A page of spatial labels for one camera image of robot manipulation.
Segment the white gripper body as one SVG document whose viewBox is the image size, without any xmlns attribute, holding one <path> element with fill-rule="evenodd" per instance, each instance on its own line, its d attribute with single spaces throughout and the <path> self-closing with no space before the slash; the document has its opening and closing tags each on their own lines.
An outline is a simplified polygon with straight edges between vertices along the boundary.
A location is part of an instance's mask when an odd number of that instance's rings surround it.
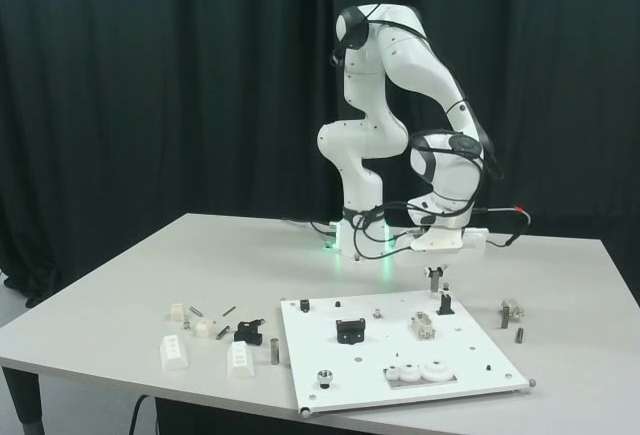
<svg viewBox="0 0 640 435">
<path fill-rule="evenodd" d="M 417 239 L 417 251 L 438 260 L 475 260 L 484 254 L 488 230 L 431 227 Z"/>
</svg>

